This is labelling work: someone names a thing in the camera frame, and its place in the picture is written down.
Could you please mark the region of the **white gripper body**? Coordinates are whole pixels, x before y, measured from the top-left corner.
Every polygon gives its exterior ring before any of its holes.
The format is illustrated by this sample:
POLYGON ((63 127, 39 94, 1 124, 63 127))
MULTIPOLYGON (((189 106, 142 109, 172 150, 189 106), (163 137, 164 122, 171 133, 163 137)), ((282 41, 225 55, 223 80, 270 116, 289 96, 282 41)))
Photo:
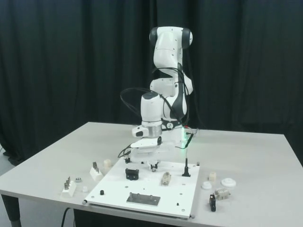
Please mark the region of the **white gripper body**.
POLYGON ((175 152, 174 147, 134 148, 129 155, 131 162, 156 162, 170 158, 175 152))

